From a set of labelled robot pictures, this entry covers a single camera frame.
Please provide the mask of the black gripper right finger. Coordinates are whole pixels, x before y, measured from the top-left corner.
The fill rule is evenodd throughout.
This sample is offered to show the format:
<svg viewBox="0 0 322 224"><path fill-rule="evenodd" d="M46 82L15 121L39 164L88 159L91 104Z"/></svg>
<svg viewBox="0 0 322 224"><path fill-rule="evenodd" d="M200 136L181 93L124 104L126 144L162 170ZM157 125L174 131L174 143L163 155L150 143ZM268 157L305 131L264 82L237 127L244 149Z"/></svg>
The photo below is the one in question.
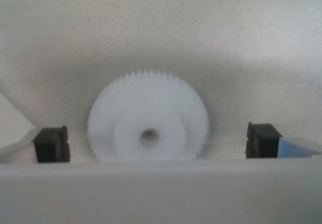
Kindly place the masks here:
<svg viewBox="0 0 322 224"><path fill-rule="evenodd" d="M321 144L301 137L283 137L270 123L249 122L247 159L311 158L321 155Z"/></svg>

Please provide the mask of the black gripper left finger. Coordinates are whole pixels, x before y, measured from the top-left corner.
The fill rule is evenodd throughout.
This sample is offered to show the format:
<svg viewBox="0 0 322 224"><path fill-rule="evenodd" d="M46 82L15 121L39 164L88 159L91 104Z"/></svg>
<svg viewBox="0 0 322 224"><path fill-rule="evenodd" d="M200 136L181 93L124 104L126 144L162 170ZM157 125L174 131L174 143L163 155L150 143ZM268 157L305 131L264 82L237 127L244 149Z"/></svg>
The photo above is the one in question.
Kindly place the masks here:
<svg viewBox="0 0 322 224"><path fill-rule="evenodd" d="M33 128L20 140L1 147L1 163L69 163L68 128Z"/></svg>

